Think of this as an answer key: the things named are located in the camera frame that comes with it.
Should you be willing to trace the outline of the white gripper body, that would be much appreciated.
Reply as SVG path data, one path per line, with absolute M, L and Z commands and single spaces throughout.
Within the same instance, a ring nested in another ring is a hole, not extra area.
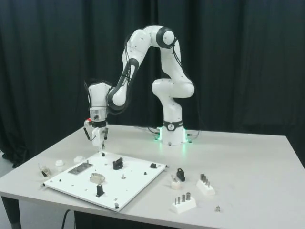
M 104 128 L 94 128 L 92 131 L 92 144 L 94 146 L 102 146 L 104 141 Z

